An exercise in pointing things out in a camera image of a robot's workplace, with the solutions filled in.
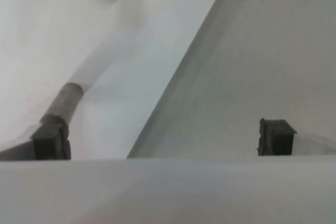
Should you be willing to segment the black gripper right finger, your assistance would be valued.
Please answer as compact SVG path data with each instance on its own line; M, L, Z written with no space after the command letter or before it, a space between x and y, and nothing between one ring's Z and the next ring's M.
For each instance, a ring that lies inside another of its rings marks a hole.
M286 120L262 118L259 125L259 156L335 155L335 140L299 133Z

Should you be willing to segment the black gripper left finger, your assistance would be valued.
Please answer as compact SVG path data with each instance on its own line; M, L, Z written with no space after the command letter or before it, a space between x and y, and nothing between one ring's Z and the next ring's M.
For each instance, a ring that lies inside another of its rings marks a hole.
M68 128L61 124L31 125L15 139L1 144L1 160L70 160L68 133Z

